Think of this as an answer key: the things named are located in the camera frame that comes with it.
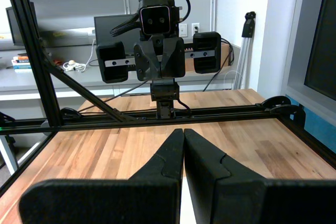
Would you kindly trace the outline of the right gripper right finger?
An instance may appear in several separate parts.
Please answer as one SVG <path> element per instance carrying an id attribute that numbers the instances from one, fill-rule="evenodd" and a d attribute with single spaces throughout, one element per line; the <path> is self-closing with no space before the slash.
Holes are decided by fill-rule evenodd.
<path id="1" fill-rule="evenodd" d="M 194 130 L 184 134 L 197 223 L 335 223 L 334 180 L 267 179 Z"/>

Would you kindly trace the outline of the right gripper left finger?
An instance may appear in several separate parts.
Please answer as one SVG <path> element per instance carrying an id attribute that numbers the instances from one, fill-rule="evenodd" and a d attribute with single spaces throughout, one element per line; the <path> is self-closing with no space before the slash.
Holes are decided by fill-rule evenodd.
<path id="1" fill-rule="evenodd" d="M 183 130 L 129 179 L 50 179 L 19 200 L 22 223 L 179 223 Z"/>

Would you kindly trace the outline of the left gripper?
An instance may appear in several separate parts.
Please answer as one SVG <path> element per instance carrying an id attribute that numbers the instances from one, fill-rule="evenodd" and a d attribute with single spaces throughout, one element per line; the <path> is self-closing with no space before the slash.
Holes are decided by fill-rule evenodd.
<path id="1" fill-rule="evenodd" d="M 133 57 L 125 54 L 123 42 L 99 44 L 96 54 L 102 80 L 119 83 L 136 71 L 139 81 L 185 76 L 185 60 L 191 58 L 196 73 L 214 73 L 221 68 L 221 36 L 217 32 L 196 33 L 191 43 L 182 38 L 152 36 L 134 45 Z"/>

